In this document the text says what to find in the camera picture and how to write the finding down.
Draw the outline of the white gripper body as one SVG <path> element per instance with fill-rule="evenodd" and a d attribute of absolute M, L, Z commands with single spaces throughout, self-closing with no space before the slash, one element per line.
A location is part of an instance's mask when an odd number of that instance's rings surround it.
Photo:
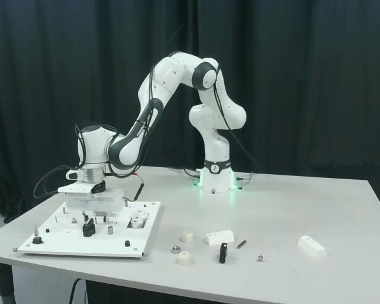
<path fill-rule="evenodd" d="M 68 209 L 94 212 L 121 212 L 124 208 L 124 190 L 106 189 L 101 193 L 66 194 Z"/>

